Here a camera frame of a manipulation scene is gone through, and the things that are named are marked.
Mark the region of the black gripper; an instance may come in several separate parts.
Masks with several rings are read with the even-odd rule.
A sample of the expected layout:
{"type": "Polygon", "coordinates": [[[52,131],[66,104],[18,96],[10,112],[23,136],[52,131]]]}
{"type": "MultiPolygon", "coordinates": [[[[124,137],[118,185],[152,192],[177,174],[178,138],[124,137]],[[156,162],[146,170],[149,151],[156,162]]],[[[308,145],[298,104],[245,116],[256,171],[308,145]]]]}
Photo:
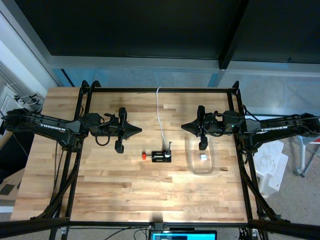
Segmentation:
{"type": "Polygon", "coordinates": [[[118,117],[116,117],[114,114],[109,114],[109,121],[107,123],[106,132],[107,136],[110,137],[117,137],[117,140],[115,141],[114,149],[117,153],[123,153],[124,152],[124,145],[123,145],[123,139],[125,139],[125,129],[127,129],[126,138],[130,138],[136,134],[139,134],[142,132],[142,129],[140,127],[134,126],[128,122],[127,120],[127,111],[125,107],[121,107],[118,111],[118,117]]]}
{"type": "Polygon", "coordinates": [[[217,111],[206,113],[205,107],[200,105],[197,109],[197,119],[181,125],[183,130],[200,137],[200,143],[198,144],[200,151],[204,151],[208,147],[206,135],[211,137],[221,137],[223,135],[222,124],[219,123],[216,117],[220,117],[217,111]]]}

